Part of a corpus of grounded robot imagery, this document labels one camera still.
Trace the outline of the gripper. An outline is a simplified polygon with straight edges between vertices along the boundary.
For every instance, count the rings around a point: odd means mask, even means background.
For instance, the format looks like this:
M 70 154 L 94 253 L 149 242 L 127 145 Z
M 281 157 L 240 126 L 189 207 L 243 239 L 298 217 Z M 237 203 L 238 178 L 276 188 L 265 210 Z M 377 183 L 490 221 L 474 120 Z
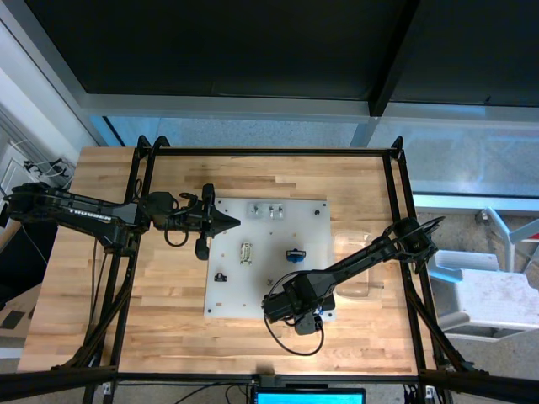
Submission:
M 311 335 L 320 332 L 326 322 L 335 320 L 335 299 L 333 295 L 326 298 L 315 309 L 301 315 L 294 315 L 291 325 L 296 334 L 300 336 Z
M 199 260 L 208 260 L 210 248 L 207 238 L 210 235 L 215 238 L 224 231 L 238 227 L 241 225 L 241 221 L 227 213 L 223 213 L 215 205 L 215 189 L 211 183 L 203 186 L 200 198 L 196 194 L 187 192 L 180 193 L 179 197 L 185 199 L 187 204 L 178 208 L 174 223 L 179 226 L 176 231 L 184 233 L 184 240 L 174 246 L 183 247 L 189 240 L 189 234 L 197 232 L 199 238 L 195 241 L 195 256 Z

